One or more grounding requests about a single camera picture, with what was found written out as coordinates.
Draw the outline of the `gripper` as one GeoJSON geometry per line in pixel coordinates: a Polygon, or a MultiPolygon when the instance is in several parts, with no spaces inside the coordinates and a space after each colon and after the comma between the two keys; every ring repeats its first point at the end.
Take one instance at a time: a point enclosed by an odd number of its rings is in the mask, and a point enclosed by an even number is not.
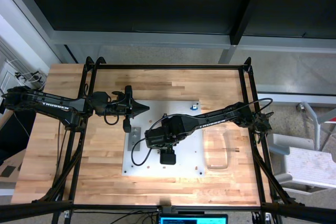
{"type": "Polygon", "coordinates": [[[104,109],[104,121],[108,125],[116,125],[119,121],[120,116],[124,116],[123,120],[123,130],[125,132],[131,131],[131,112],[132,116],[136,117],[149,110],[149,107],[144,104],[140,104],[135,100],[132,101],[132,87],[126,86],[124,93],[121,91],[113,91],[112,95],[116,96],[116,99],[108,102],[104,109]],[[116,116],[117,119],[114,123],[109,123],[107,121],[107,116],[116,116]]]}
{"type": "Polygon", "coordinates": [[[173,149],[175,144],[173,134],[166,127],[158,127],[145,131],[145,141],[148,148],[159,151],[160,164],[175,165],[176,155],[173,149]]]}

